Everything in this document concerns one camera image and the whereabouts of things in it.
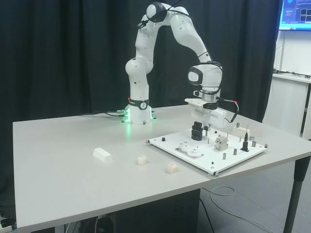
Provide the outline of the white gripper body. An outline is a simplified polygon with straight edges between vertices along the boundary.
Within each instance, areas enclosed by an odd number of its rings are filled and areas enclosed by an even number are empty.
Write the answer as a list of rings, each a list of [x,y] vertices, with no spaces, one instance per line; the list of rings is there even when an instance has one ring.
[[[191,110],[191,115],[204,126],[211,125],[214,128],[224,128],[227,125],[227,120],[225,119],[227,112],[220,109],[207,110],[194,108]]]

